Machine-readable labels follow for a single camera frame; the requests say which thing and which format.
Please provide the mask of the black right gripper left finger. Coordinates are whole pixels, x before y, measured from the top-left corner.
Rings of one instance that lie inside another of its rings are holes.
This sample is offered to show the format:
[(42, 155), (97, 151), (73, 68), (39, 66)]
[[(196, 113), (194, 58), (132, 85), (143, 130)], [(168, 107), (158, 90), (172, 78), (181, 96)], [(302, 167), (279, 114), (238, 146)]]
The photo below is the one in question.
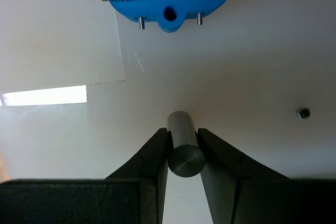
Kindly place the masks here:
[(161, 128), (105, 179), (1, 183), (1, 223), (162, 223), (168, 154)]

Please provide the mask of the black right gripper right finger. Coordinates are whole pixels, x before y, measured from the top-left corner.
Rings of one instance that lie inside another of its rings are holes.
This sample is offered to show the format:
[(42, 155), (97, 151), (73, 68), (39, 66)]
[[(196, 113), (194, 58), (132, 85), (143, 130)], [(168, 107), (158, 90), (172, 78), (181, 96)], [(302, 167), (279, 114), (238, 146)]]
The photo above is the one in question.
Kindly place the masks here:
[(213, 223), (335, 223), (334, 179), (290, 179), (207, 129), (197, 138)]

